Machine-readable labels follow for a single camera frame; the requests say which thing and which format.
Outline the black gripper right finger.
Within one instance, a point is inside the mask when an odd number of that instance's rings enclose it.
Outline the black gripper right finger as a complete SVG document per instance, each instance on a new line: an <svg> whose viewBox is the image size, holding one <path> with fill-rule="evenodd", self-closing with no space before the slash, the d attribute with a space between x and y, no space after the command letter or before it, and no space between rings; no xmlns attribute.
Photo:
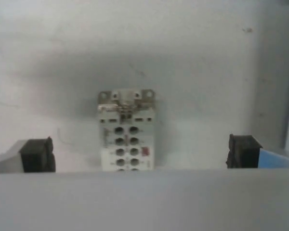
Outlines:
<svg viewBox="0 0 289 231"><path fill-rule="evenodd" d="M263 147L252 135L229 135L228 168L289 168L289 151Z"/></svg>

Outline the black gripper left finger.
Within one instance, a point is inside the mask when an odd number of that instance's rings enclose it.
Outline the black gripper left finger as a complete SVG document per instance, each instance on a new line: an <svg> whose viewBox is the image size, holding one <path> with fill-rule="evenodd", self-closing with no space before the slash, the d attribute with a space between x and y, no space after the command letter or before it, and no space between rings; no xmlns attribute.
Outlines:
<svg viewBox="0 0 289 231"><path fill-rule="evenodd" d="M9 150L0 154L0 173L54 173L56 160L53 140L18 140Z"/></svg>

